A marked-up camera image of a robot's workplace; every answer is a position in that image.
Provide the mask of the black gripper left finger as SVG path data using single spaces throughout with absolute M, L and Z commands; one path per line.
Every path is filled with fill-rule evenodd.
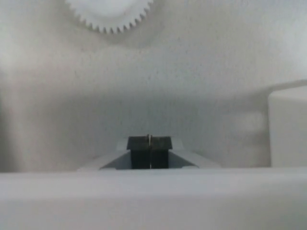
M 149 136 L 134 136 L 117 143 L 114 153 L 103 157 L 100 169 L 150 169 Z

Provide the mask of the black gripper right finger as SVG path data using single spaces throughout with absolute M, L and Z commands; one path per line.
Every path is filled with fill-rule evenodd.
M 197 166 L 173 151 L 171 137 L 150 136 L 150 168 L 179 169 Z

